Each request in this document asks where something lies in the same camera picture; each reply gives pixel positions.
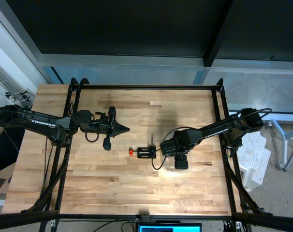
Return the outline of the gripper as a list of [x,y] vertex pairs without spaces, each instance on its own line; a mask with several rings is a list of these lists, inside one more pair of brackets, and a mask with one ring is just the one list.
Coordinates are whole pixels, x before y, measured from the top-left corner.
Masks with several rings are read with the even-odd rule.
[[114,137],[116,137],[118,135],[121,135],[123,133],[127,133],[130,131],[128,127],[121,125],[115,119],[116,119],[116,108],[114,106],[111,106],[109,107],[108,116],[106,116],[105,119],[101,123],[99,123],[99,125],[96,128],[98,134],[104,134],[106,136],[103,140],[103,148],[106,151],[111,150],[110,139],[113,136],[113,132],[114,132]]
[[175,169],[188,169],[187,156],[175,156]]

